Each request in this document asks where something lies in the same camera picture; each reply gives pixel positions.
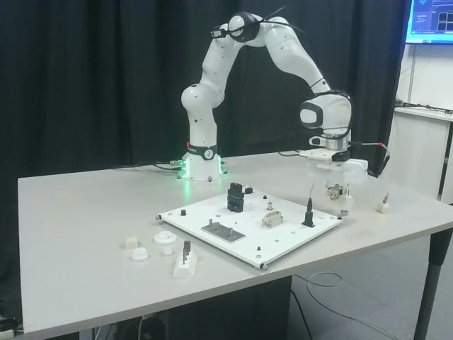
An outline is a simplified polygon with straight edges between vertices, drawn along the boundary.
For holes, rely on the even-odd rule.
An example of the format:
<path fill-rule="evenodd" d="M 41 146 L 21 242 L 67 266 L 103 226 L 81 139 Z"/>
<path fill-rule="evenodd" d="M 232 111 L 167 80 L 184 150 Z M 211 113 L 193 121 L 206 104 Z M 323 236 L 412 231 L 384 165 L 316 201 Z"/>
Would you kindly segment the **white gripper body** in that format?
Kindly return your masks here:
<path fill-rule="evenodd" d="M 309 160 L 307 170 L 310 177 L 321 179 L 327 186 L 360 185 L 368 178 L 368 162 L 362 159 L 329 163 Z"/>

